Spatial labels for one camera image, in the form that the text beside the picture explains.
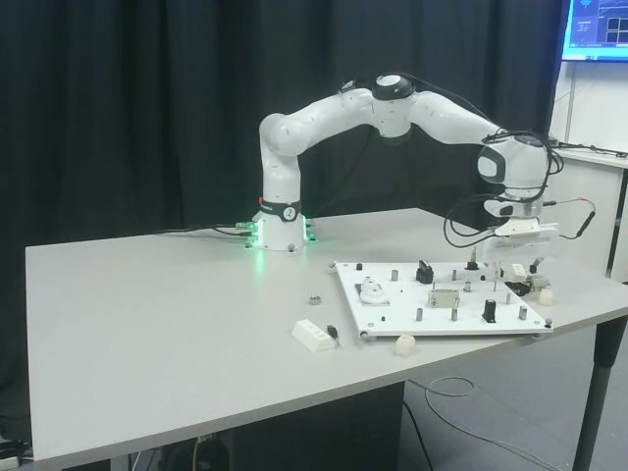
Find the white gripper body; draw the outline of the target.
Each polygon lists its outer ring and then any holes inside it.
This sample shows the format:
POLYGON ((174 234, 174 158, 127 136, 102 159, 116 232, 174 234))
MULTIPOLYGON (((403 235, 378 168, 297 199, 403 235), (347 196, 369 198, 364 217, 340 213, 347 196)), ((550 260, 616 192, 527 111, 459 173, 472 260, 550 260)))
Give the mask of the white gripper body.
POLYGON ((558 252, 559 225, 537 224, 532 231, 509 234, 495 230, 482 242, 482 262, 485 264, 529 262, 553 257, 558 252))

